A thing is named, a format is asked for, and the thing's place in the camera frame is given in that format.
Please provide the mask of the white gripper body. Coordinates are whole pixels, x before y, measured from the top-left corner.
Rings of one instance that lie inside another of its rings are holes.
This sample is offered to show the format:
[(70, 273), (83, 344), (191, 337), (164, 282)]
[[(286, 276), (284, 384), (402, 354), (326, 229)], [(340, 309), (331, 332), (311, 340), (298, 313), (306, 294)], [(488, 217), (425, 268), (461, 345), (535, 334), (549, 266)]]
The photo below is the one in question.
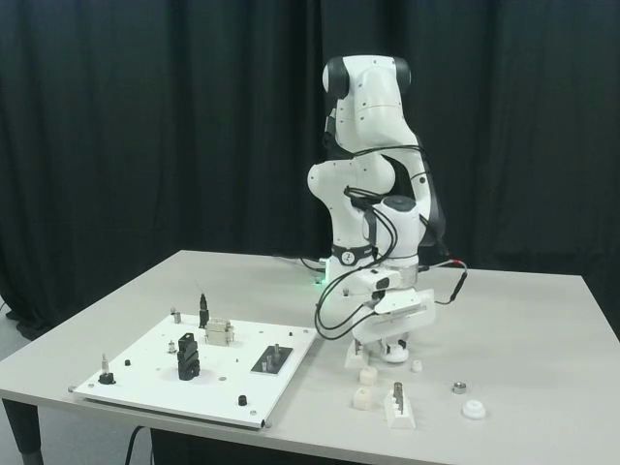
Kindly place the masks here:
[(435, 318), (433, 290), (391, 290), (362, 305), (353, 319), (353, 336), (363, 345), (396, 340)]

